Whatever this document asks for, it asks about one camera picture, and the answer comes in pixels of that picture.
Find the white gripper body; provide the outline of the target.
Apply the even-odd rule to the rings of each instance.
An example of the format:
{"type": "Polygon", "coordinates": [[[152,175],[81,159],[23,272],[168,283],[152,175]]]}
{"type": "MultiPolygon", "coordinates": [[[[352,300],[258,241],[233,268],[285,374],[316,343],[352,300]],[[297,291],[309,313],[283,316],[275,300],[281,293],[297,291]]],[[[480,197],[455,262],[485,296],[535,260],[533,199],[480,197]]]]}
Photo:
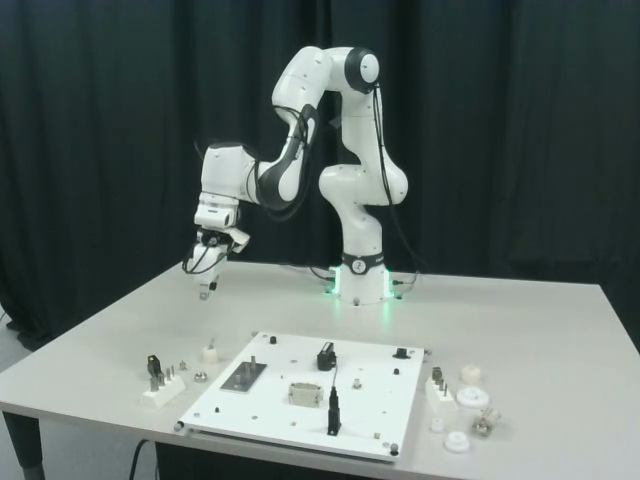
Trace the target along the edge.
{"type": "Polygon", "coordinates": [[[224,266],[227,246],[197,243],[191,257],[191,276],[196,283],[215,283],[224,266]]]}

